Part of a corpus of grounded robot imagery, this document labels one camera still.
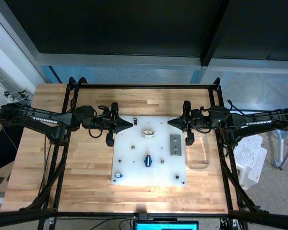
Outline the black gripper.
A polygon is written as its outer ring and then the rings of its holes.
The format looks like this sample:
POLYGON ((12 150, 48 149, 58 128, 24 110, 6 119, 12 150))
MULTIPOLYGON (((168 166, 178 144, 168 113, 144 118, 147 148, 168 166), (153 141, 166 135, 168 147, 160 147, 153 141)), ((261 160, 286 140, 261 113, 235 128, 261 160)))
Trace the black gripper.
POLYGON ((128 128, 133 127, 133 123, 128 122, 124 119, 122 119, 119 115, 119 106, 117 102, 113 102, 111 104, 111 110, 110 110, 110 118, 108 122, 108 133, 106 135, 106 144, 108 147, 113 147, 114 146, 114 138, 113 135, 116 133, 116 124, 117 126, 117 133, 122 132, 128 128))
POLYGON ((184 101, 183 114, 168 121, 168 125, 187 133, 185 139, 186 146, 191 146, 195 141, 192 126, 194 125, 194 119, 198 117, 198 113, 199 109, 191 109, 190 101, 184 101))

